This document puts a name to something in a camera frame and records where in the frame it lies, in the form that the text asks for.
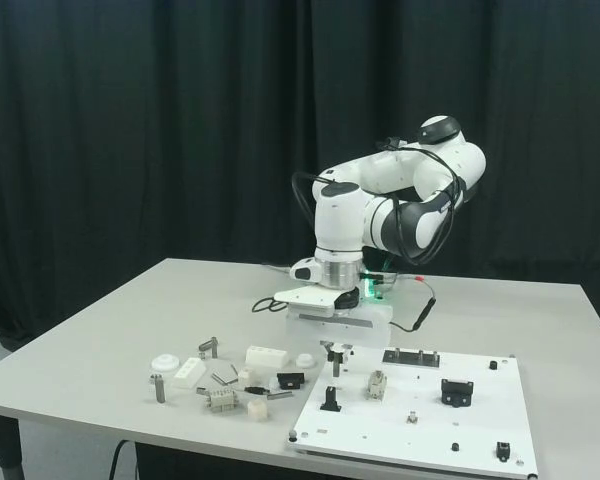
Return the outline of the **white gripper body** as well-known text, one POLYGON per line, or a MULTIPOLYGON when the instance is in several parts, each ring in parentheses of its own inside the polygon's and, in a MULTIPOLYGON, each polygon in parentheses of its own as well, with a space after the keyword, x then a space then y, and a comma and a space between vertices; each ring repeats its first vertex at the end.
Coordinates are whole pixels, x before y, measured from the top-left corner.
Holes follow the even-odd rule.
POLYGON ((286 330, 310 344, 333 342, 363 347, 389 345, 393 307, 360 300, 349 309, 311 309, 292 306, 286 315, 286 330))

